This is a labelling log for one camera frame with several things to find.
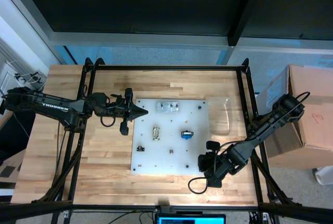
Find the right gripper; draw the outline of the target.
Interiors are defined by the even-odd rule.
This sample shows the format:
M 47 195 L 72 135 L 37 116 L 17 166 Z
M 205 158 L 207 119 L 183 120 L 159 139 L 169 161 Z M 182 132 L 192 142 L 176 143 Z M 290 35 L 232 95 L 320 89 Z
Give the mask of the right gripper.
M 206 153 L 198 156 L 198 169 L 203 173 L 204 178 L 207 180 L 208 188 L 221 188 L 222 180 L 225 178 L 227 172 L 222 170 L 218 172 L 225 156 L 225 151 L 221 151 L 219 142 L 207 141 Z

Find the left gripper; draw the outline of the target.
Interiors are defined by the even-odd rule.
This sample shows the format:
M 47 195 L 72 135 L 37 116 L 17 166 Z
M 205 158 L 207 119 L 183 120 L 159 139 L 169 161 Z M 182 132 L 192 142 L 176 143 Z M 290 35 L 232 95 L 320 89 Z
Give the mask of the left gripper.
M 148 112 L 144 108 L 140 108 L 133 103 L 133 90 L 131 88 L 125 89 L 124 99 L 121 104 L 121 108 L 123 120 L 120 123 L 120 133 L 122 135 L 128 135 L 129 128 L 127 126 L 127 122 L 147 115 Z

